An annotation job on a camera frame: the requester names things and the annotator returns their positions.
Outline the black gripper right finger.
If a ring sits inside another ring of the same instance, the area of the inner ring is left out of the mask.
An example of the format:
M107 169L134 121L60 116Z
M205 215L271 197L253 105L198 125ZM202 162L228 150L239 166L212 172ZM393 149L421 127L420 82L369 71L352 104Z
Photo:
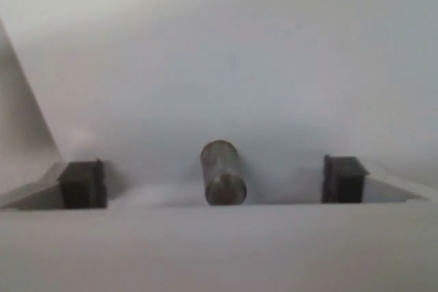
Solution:
M373 204L429 201L426 187L389 177L375 178L357 157L325 155L321 203Z

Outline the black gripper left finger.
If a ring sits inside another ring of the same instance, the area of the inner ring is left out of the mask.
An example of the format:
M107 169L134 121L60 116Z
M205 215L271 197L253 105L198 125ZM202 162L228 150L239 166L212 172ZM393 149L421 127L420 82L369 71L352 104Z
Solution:
M55 163L37 181L1 195L2 210L106 209L105 165L94 161Z

